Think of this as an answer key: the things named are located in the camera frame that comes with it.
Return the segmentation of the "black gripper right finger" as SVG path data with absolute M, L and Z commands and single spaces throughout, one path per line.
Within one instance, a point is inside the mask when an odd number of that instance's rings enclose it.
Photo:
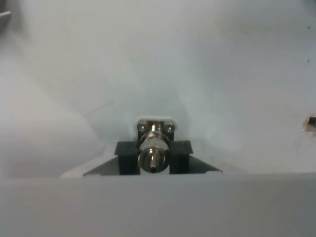
M 169 173 L 170 174 L 205 174 L 217 172 L 224 174 L 246 174 L 223 160 L 212 158 L 201 141 L 174 141 L 170 145 Z

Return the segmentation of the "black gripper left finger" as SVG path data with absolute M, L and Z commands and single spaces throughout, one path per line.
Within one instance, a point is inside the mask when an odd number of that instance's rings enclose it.
M 107 143 L 101 154 L 70 170 L 62 176 L 119 176 L 137 175 L 138 153 L 135 142 Z

